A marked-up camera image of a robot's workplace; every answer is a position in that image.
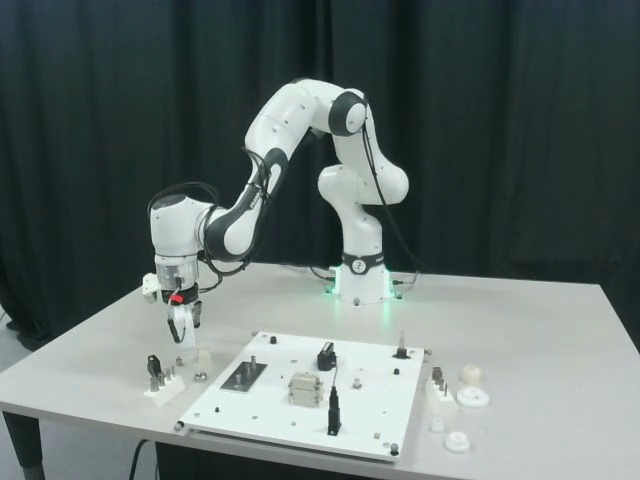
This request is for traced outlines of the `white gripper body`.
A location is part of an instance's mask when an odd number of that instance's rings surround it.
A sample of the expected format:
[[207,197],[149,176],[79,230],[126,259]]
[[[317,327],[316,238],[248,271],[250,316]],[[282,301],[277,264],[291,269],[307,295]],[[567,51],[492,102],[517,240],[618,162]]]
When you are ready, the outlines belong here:
[[173,338],[175,340],[195,339],[195,331],[200,327],[201,311],[201,301],[173,306]]

